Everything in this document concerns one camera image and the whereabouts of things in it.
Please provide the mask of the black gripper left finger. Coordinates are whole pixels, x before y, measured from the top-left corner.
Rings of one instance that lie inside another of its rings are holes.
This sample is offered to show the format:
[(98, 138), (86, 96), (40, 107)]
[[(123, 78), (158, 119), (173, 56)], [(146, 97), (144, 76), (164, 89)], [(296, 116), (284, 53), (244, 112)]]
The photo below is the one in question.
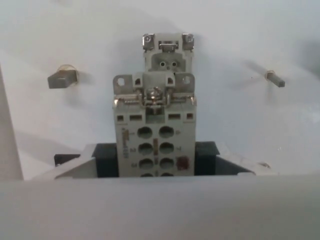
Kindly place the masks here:
[[(97, 173), (97, 178), (118, 177), (116, 143), (98, 143), (91, 155), (95, 159), (93, 169)], [(81, 154), (55, 154), (54, 163), (55, 166), (58, 167), (80, 157)]]

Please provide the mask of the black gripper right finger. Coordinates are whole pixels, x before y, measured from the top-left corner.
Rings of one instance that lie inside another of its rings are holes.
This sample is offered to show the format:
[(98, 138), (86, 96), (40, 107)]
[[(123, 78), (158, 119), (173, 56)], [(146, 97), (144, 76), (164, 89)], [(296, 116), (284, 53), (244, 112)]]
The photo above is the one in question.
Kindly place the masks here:
[(232, 152), (223, 142), (198, 142), (199, 176), (270, 176), (272, 169)]

